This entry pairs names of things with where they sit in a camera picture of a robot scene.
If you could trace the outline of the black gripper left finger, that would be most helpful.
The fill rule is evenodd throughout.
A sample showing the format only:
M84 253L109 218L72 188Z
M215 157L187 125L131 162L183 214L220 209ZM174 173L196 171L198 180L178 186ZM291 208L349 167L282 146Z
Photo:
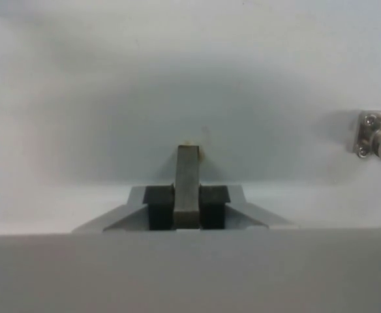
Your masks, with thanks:
M172 185L134 186L126 203L78 226L73 232L171 230L173 210Z

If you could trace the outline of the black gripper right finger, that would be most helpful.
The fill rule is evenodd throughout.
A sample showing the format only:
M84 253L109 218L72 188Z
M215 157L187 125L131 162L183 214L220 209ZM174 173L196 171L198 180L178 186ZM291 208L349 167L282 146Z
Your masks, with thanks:
M199 196L203 230L296 229L284 217L249 202L241 185L202 185Z

